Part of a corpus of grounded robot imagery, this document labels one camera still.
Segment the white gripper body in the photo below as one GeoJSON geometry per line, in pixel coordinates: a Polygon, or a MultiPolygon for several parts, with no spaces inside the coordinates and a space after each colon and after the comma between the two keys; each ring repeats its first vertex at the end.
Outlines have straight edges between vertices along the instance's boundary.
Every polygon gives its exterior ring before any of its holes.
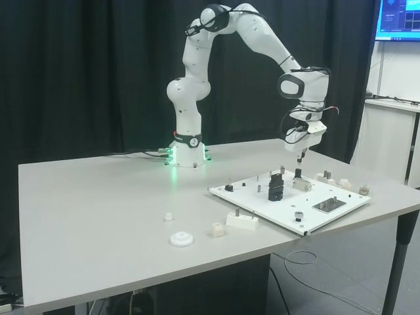
{"type": "Polygon", "coordinates": [[[308,133],[290,129],[285,135],[285,149],[290,152],[297,152],[315,146],[321,142],[321,133],[308,133]]]}

